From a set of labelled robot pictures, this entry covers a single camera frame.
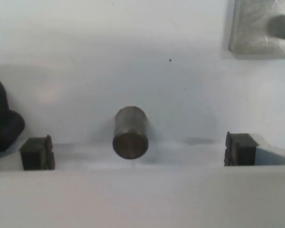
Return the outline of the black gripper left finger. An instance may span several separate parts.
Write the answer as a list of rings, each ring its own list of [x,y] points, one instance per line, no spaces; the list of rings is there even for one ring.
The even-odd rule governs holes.
[[[0,171],[46,171],[56,166],[52,137],[30,137],[0,152]]]

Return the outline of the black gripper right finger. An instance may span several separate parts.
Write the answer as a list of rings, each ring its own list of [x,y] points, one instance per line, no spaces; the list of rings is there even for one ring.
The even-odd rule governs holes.
[[[285,149],[270,145],[256,133],[227,132],[224,165],[285,165]]]

